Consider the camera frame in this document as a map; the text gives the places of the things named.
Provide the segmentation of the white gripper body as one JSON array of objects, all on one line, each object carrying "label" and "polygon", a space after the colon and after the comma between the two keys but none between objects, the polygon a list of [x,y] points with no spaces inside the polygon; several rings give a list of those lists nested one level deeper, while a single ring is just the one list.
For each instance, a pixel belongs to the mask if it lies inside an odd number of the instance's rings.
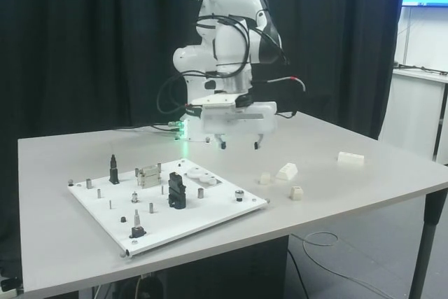
[{"label": "white gripper body", "polygon": [[203,107],[202,128],[208,134],[269,134],[277,128],[276,102],[254,102],[243,108]]}]

